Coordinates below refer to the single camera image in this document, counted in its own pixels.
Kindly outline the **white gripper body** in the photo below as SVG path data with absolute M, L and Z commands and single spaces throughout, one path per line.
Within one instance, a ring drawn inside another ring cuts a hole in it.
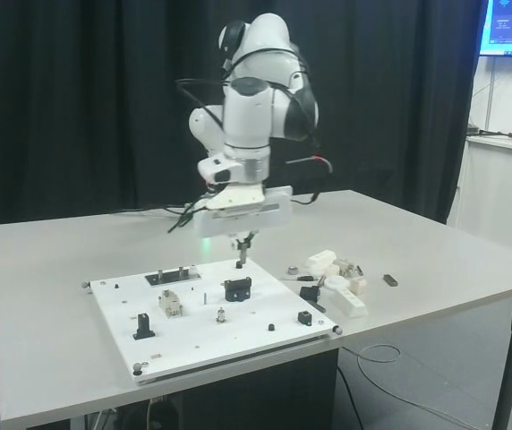
M 292 197 L 289 185 L 267 189 L 263 185 L 228 185 L 202 200 L 203 211 L 194 215 L 194 230 L 206 238 L 283 226 L 292 216 Z

